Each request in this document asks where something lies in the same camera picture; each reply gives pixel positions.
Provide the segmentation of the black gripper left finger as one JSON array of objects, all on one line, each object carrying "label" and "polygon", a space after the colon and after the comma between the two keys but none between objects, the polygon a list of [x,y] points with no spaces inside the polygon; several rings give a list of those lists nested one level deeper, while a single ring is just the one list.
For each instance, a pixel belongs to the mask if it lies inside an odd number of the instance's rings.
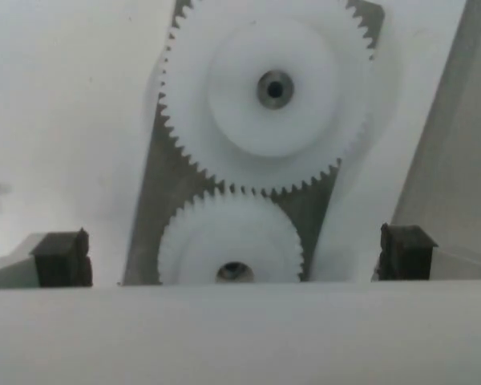
[{"label": "black gripper left finger", "polygon": [[92,287],[89,241],[85,229],[30,234],[0,257],[0,288]]}]

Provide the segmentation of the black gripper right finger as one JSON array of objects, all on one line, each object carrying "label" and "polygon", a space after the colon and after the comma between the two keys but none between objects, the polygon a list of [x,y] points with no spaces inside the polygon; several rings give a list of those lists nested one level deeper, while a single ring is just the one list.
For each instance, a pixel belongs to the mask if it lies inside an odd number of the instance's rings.
[{"label": "black gripper right finger", "polygon": [[481,280],[481,253],[441,246],[418,225],[381,227],[381,253],[372,280]]}]

